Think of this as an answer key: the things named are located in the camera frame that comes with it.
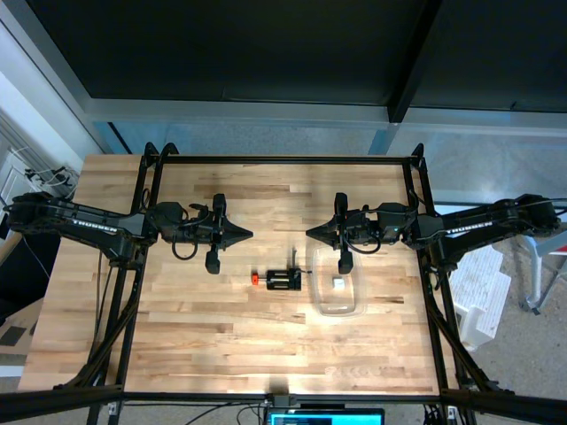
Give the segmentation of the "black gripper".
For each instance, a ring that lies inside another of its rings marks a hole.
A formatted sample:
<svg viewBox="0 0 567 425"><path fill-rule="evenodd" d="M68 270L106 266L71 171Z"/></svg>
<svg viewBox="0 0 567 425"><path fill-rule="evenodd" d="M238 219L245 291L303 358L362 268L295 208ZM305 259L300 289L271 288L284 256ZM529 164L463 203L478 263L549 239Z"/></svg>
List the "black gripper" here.
<svg viewBox="0 0 567 425"><path fill-rule="evenodd" d="M196 245L210 246L205 259L206 271L209 274L218 274L221 270L219 251L226 251L236 243L253 238L253 233L226 218L227 203L224 194L214 195L211 209L200 204L190 204L190 208L198 212L196 218L190 219L192 241Z"/></svg>
<svg viewBox="0 0 567 425"><path fill-rule="evenodd" d="M306 236L330 247L336 246L337 236L340 251L338 271L341 274L350 274L353 269L354 252L361 255L378 252L377 231L367 218L369 209L349 210L345 193L336 194L334 213L335 216L327 222L310 228Z"/></svg>

